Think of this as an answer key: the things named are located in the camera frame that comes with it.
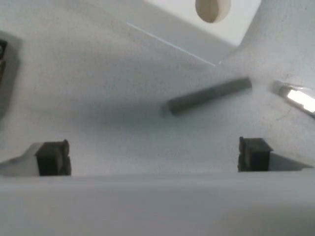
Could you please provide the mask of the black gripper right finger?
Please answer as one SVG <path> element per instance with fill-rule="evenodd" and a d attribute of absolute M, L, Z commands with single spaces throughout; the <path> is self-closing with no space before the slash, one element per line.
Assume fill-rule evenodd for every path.
<path fill-rule="evenodd" d="M 314 169 L 315 159 L 269 138 L 239 138 L 239 172 L 285 172 Z"/>

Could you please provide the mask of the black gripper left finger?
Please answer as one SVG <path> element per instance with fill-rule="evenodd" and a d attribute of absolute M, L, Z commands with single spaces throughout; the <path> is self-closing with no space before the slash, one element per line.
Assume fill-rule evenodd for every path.
<path fill-rule="evenodd" d="M 70 176 L 68 140 L 33 143 L 20 156 L 0 162 L 2 177 Z"/>

